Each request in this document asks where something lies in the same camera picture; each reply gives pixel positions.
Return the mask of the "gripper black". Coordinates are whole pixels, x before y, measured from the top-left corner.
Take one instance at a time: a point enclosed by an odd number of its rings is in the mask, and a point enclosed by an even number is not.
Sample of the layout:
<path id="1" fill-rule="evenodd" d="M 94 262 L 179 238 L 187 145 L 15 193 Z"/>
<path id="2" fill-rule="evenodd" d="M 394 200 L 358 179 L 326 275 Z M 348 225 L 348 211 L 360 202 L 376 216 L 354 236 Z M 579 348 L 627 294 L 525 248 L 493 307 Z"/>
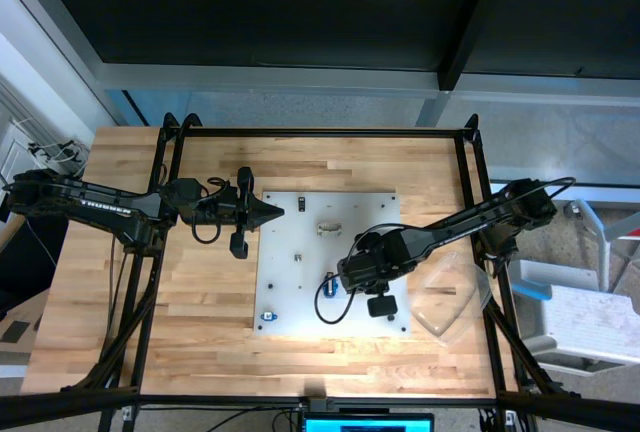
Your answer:
<path id="1" fill-rule="evenodd" d="M 367 310 L 372 318 L 398 313 L 389 283 L 396 279 L 391 265 L 379 253 L 359 252 L 338 262 L 338 276 L 342 287 L 352 295 L 368 296 Z"/>
<path id="2" fill-rule="evenodd" d="M 217 194 L 217 221 L 221 226 L 234 226 L 230 236 L 229 250 L 235 258 L 248 257 L 245 233 L 276 220 L 284 215 L 283 209 L 260 200 L 253 195 L 254 176 L 249 167 L 241 167 L 237 174 L 237 185 L 229 182 Z M 252 215 L 250 198 L 252 197 Z"/>

